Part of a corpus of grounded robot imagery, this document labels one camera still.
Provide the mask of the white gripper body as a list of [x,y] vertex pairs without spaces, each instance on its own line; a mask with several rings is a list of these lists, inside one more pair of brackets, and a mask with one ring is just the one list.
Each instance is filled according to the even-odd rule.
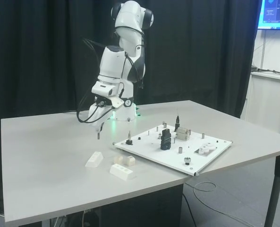
[[114,107],[106,105],[105,102],[98,102],[90,106],[87,123],[95,129],[105,123],[111,117]]

